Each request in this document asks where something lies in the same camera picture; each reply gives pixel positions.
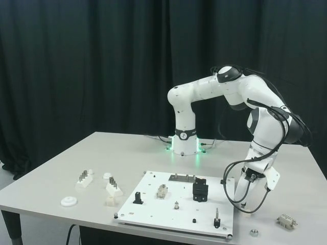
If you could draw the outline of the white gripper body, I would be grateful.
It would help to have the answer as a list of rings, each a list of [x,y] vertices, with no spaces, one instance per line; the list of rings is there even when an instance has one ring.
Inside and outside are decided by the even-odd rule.
[[[250,193],[252,188],[253,183],[250,181],[250,178],[247,177],[246,173],[242,173],[235,190],[234,202],[236,204],[241,204],[242,201],[246,202],[247,195]]]

